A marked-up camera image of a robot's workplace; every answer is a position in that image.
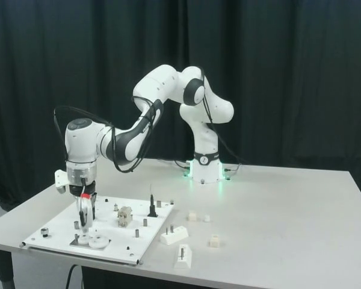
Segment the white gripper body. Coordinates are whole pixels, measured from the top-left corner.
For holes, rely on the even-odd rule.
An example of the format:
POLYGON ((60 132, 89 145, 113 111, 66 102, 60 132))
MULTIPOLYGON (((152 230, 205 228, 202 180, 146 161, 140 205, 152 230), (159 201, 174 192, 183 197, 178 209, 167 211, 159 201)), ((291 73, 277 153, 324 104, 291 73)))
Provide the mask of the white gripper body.
POLYGON ((93 204, 90 198, 79 197, 76 200, 77 209, 80 219, 93 218, 93 204))

